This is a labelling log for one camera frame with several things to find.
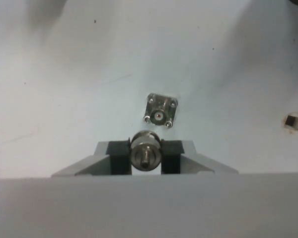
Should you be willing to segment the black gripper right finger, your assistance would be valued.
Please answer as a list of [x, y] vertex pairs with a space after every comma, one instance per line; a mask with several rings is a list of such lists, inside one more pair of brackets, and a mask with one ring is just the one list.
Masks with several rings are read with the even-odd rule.
[[238, 170], [198, 153], [192, 140], [163, 140], [161, 145], [161, 173], [164, 175], [238, 173]]

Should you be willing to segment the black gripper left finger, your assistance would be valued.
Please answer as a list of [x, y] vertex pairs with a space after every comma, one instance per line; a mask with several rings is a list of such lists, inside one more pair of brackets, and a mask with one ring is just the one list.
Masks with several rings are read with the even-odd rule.
[[102, 141], [95, 152], [52, 177], [131, 175], [130, 141]]

